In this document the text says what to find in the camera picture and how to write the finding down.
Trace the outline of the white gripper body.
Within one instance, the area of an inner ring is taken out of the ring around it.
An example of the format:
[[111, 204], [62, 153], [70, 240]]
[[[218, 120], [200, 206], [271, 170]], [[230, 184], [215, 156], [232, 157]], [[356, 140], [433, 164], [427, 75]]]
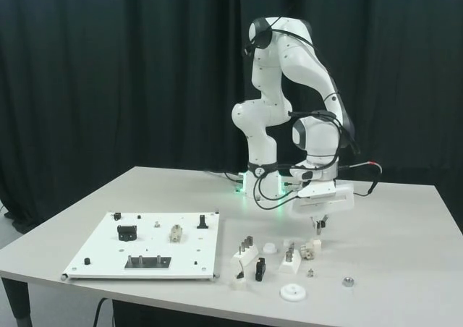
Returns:
[[293, 219], [325, 215], [352, 210], [354, 190], [352, 183], [309, 183], [297, 192], [297, 198], [290, 208]]

